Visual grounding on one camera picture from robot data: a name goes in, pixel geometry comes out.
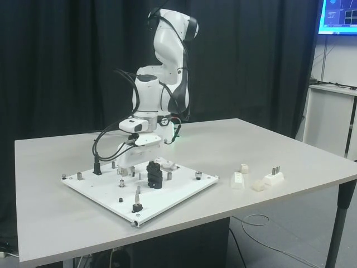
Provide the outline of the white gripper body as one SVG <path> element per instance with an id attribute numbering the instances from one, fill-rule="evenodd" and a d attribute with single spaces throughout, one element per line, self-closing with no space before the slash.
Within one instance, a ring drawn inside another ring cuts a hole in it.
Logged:
<path id="1" fill-rule="evenodd" d="M 122 155 L 116 158 L 116 165 L 119 168 L 127 169 L 131 166 L 136 166 L 138 164 L 154 160 L 161 155 L 161 145 L 149 145 L 149 146 L 138 146 L 131 148 L 130 150 L 126 149 L 132 147 L 132 145 L 121 144 L 119 146 L 120 153 Z"/>

